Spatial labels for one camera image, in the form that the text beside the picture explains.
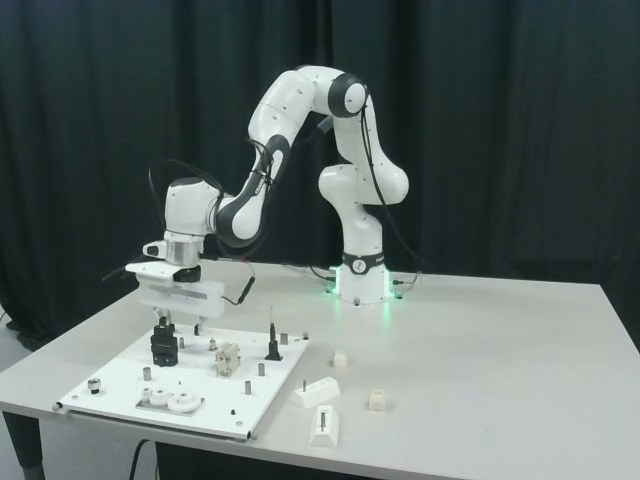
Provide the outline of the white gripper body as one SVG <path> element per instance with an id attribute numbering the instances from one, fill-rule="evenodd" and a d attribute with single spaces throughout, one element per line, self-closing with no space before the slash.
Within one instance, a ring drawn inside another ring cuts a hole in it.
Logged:
<path id="1" fill-rule="evenodd" d="M 142 304 L 171 313 L 213 319 L 224 312 L 224 284 L 221 282 L 203 280 L 168 284 L 142 281 L 138 292 Z"/>

